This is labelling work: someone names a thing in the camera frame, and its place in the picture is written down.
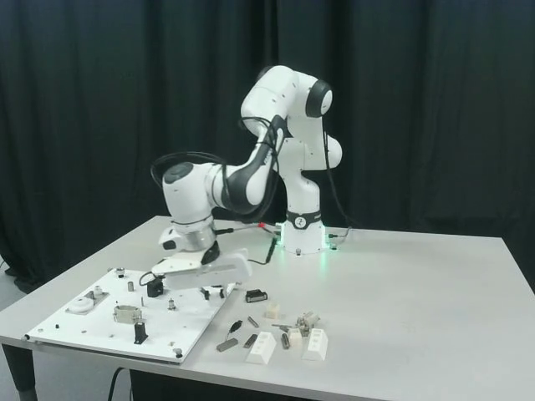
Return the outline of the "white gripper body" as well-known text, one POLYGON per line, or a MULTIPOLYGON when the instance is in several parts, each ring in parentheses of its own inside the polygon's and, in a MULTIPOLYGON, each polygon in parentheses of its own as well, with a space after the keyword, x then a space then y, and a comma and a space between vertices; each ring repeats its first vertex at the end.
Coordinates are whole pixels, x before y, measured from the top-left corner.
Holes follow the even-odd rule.
POLYGON ((223 252, 215 261, 201 264, 203 251, 177 252, 160 263, 160 274, 171 290, 228 285, 246 282, 252 275, 248 250, 223 252))

